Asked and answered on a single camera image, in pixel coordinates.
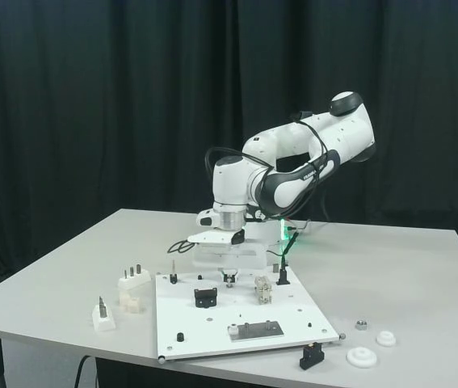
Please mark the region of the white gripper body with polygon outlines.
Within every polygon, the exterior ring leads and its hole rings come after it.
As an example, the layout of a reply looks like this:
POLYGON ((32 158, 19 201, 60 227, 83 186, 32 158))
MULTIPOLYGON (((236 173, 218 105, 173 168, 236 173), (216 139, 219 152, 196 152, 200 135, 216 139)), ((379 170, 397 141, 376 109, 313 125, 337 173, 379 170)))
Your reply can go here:
POLYGON ((267 256, 259 243, 200 244, 194 249, 192 263, 197 268, 263 269, 267 266, 267 256))

